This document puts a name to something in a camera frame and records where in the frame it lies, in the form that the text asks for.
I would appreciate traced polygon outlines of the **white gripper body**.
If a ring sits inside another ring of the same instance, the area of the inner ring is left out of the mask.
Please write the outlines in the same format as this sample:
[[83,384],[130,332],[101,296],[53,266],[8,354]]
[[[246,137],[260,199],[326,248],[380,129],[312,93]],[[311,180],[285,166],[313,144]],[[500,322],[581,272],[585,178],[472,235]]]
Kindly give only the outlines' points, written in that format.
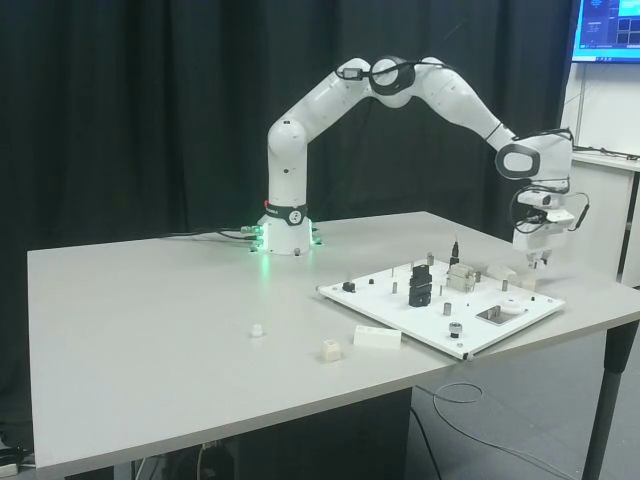
[[523,223],[513,232],[512,245],[523,253],[551,251],[562,247],[567,238],[566,230],[556,223]]

